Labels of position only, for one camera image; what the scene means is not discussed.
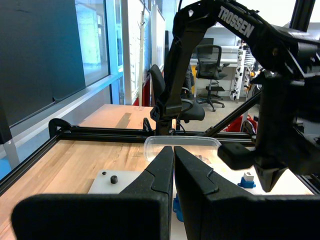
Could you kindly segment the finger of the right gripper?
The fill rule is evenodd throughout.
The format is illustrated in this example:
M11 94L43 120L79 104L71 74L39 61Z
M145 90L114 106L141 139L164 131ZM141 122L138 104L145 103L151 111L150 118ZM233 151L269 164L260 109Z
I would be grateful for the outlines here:
M280 168L262 168L255 164L255 171L257 173L259 182L264 192L269 193L272 191L282 174L287 170L286 167Z

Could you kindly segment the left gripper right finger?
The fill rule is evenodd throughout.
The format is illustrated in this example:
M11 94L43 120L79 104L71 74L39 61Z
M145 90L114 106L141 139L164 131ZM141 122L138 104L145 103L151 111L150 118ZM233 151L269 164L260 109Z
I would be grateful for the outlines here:
M316 195L254 195L180 146L174 177L189 240L317 240Z

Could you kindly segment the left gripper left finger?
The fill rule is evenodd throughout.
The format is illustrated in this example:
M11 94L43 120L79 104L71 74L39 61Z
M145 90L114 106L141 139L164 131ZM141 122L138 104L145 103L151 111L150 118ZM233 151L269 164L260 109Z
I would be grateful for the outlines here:
M118 194L38 194L11 214L19 240L168 240L174 153L164 147Z

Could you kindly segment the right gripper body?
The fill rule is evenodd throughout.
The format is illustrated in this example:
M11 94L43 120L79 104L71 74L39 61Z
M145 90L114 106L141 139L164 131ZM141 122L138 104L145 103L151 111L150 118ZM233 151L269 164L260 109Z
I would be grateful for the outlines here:
M320 121L320 78L283 76L262 71L256 136L256 165L266 169L289 168L308 175L320 171L320 140L303 133L297 120Z

